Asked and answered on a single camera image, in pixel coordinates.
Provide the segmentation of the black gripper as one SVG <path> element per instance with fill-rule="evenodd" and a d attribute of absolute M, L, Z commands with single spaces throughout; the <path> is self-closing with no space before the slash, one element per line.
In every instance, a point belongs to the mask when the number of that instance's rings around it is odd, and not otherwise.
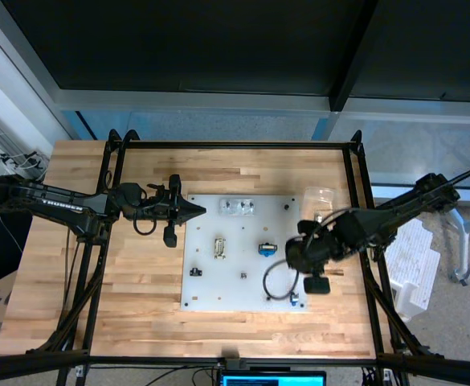
<path fill-rule="evenodd" d="M 145 199 L 141 212 L 143 220 L 153 221 L 153 229 L 146 232 L 145 236 L 156 230 L 159 220 L 165 220 L 167 225 L 163 230 L 164 244 L 166 247 L 176 247 L 178 238 L 174 230 L 175 225 L 178 223 L 182 226 L 187 221 L 204 215 L 206 209 L 186 200 L 181 195 L 182 184 L 179 175 L 169 177 L 168 187 L 154 183 L 148 184 L 147 187 L 155 190 L 155 195 Z"/>
<path fill-rule="evenodd" d="M 325 265 L 337 252 L 337 244 L 326 225 L 313 220 L 301 220 L 299 257 L 296 270 L 304 274 L 303 286 L 307 294 L 329 294 L 329 279 L 325 276 Z"/>

